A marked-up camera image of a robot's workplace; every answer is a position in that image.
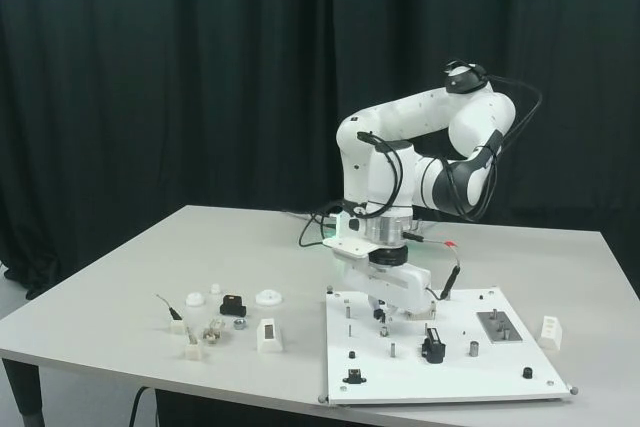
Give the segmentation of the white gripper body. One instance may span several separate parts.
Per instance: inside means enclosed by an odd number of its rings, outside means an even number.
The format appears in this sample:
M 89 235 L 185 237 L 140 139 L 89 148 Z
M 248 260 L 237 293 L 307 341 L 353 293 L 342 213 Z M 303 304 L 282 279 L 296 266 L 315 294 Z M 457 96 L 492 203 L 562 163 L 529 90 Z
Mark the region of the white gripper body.
M 347 267 L 343 273 L 344 283 L 355 291 L 403 310 L 428 310 L 432 295 L 431 272 L 403 264 L 386 270 L 357 269 Z

